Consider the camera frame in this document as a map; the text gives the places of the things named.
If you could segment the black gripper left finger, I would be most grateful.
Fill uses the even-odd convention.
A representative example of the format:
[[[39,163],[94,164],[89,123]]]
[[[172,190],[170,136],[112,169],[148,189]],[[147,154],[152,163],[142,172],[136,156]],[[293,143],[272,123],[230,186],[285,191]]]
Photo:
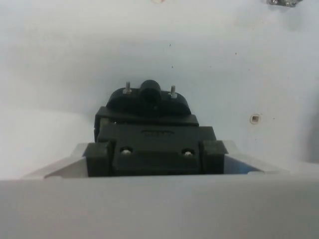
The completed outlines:
[[[78,144],[72,153],[56,162],[37,169],[23,178],[88,178],[110,175],[116,142]]]

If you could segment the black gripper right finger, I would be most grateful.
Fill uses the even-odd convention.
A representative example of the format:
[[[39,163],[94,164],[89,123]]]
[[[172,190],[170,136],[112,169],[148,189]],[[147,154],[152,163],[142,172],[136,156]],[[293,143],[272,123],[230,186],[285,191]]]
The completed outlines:
[[[242,153],[232,140],[206,140],[202,143],[204,174],[281,174],[282,169]]]

